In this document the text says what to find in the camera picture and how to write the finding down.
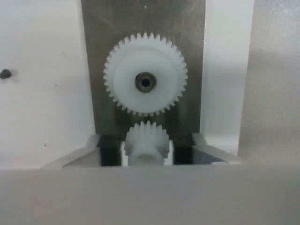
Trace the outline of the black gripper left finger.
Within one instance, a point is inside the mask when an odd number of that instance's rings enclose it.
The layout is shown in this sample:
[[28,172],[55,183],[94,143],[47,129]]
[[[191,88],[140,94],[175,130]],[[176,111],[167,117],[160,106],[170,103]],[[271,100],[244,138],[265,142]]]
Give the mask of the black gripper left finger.
[[86,144],[55,159],[45,167],[121,166],[122,138],[116,135],[92,135]]

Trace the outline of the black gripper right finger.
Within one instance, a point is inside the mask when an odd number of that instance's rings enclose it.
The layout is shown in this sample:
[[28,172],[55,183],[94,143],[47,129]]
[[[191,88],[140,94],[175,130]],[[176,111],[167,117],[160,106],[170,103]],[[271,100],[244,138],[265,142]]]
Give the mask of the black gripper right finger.
[[172,135],[164,165],[239,165],[232,153],[207,144],[199,133]]

